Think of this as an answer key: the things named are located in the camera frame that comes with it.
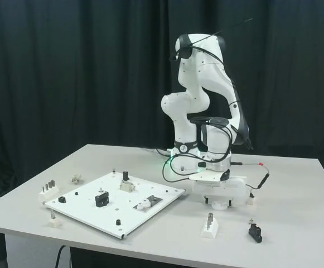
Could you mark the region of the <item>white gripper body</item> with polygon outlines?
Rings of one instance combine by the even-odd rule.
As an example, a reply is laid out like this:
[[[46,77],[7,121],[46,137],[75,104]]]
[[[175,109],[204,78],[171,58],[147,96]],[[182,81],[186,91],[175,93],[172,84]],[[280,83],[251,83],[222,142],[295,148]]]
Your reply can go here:
[[[208,198],[208,203],[219,202],[246,203],[248,198],[245,182],[241,177],[232,177],[226,181],[194,181],[192,191]]]

